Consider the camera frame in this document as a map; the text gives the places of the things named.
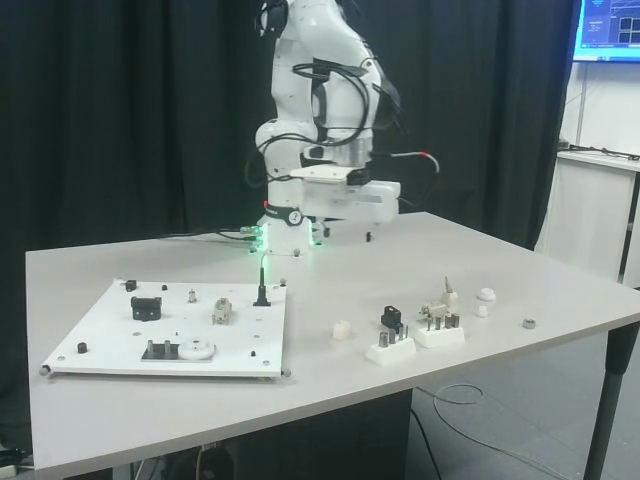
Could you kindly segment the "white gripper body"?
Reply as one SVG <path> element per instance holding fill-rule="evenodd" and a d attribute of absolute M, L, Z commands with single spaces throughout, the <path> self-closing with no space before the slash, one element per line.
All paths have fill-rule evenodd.
<path fill-rule="evenodd" d="M 392 221 L 399 212 L 400 194 L 397 182 L 349 186 L 304 181 L 301 211 L 306 216 L 348 221 Z"/>

